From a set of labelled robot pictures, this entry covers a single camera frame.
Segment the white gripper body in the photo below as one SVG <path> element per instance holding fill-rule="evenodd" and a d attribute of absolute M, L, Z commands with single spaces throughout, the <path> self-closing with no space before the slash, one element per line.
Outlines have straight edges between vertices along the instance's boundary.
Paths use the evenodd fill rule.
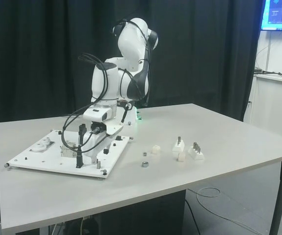
<path fill-rule="evenodd" d="M 109 148 L 112 141 L 113 136 L 108 135 L 106 132 L 98 134 L 86 133 L 83 137 L 81 151 L 85 156 L 96 159 L 103 149 Z"/>

